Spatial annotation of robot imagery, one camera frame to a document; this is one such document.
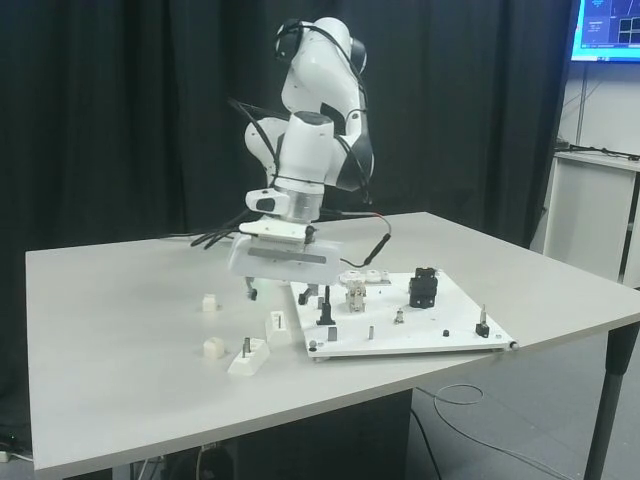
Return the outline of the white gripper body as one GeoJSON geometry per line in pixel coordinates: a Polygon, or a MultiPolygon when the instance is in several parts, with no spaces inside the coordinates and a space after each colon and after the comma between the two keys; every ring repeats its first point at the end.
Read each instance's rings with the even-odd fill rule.
{"type": "Polygon", "coordinates": [[[287,243],[240,235],[232,243],[228,267],[243,277],[332,285],[341,269],[341,247],[327,240],[287,243]]]}

